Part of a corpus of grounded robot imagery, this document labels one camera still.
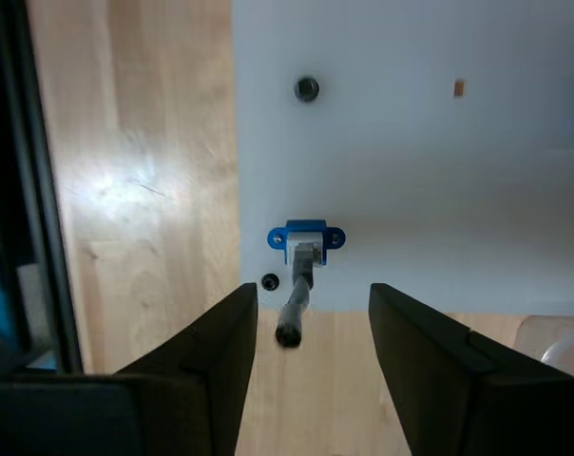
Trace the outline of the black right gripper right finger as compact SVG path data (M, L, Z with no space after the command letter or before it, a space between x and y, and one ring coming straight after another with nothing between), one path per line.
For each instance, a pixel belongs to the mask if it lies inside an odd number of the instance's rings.
M376 356L414 455L574 455L574 377L374 283Z

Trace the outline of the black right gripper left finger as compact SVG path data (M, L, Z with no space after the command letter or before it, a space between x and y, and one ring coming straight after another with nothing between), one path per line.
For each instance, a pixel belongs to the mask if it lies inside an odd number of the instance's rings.
M0 377L0 455L234 454L257 325L246 283L113 374Z

